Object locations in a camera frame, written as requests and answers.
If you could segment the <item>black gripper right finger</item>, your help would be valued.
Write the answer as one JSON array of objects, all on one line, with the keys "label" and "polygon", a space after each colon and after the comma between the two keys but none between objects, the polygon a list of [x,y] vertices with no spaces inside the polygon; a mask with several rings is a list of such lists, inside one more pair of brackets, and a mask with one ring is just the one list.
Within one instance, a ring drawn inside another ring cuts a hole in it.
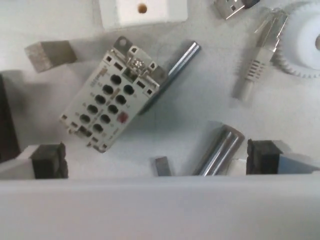
[{"label": "black gripper right finger", "polygon": [[294,152],[281,140],[247,141],[247,175],[312,174],[314,160]]}]

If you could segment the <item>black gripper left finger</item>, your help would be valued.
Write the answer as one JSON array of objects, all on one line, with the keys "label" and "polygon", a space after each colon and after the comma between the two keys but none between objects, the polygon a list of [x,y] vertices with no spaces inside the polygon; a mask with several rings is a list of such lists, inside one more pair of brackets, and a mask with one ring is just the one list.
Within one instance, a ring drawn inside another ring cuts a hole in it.
[{"label": "black gripper left finger", "polygon": [[1,179],[67,179],[64,143],[30,145],[0,164]]}]

